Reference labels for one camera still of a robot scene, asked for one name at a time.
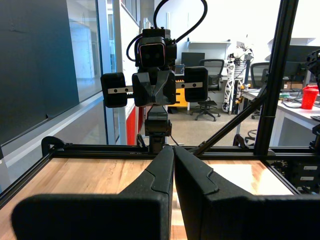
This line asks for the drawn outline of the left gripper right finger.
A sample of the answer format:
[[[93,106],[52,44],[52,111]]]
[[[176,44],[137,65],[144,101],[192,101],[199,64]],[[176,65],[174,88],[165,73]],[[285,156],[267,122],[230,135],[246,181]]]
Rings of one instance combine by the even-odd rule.
[[[190,240],[316,240],[318,195],[253,195],[182,147],[174,180]]]

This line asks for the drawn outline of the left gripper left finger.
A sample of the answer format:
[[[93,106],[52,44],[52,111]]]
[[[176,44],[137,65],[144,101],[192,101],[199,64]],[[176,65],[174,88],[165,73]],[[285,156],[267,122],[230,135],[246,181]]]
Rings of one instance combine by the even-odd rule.
[[[168,240],[174,151],[164,147],[118,194],[38,194],[11,214],[19,240]]]

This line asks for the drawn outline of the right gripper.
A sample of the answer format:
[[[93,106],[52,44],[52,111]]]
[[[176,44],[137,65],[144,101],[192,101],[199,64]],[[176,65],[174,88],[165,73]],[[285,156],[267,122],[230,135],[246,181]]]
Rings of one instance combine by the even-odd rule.
[[[205,101],[208,97],[209,75],[204,66],[186,67],[184,75],[172,70],[138,72],[132,85],[126,85],[122,72],[106,73],[100,78],[105,106],[125,107],[134,99],[137,107],[174,105],[176,90],[184,89],[186,102]]]

